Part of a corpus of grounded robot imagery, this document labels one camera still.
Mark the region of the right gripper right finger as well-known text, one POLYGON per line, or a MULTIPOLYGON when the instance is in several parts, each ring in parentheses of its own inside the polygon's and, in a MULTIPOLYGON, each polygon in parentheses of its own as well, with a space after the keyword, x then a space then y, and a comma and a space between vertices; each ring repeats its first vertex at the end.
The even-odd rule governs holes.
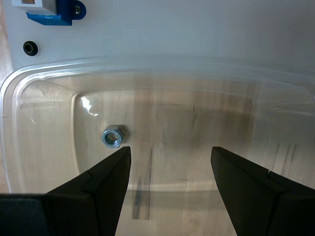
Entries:
POLYGON ((315 191, 222 147, 213 147, 214 178, 239 236, 313 236, 315 191))

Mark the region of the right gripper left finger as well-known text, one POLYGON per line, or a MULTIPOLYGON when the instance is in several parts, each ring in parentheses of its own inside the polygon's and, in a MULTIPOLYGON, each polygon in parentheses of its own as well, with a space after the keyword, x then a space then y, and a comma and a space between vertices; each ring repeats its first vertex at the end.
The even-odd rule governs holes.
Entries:
POLYGON ((131 168, 123 147, 46 194, 1 194, 2 236, 113 236, 131 168))

